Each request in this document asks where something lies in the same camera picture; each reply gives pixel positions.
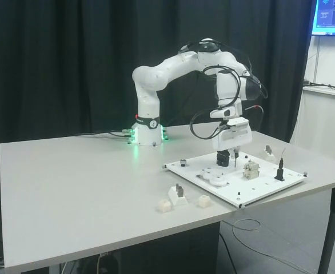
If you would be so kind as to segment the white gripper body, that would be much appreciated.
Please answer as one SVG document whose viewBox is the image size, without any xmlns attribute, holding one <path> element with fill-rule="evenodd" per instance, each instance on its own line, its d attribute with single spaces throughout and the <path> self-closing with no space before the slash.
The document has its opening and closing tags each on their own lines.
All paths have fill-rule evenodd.
<svg viewBox="0 0 335 274">
<path fill-rule="evenodd" d="M 223 130 L 213 138 L 213 148 L 217 151 L 231 150 L 252 141 L 252 131 L 249 125 Z"/>
</svg>

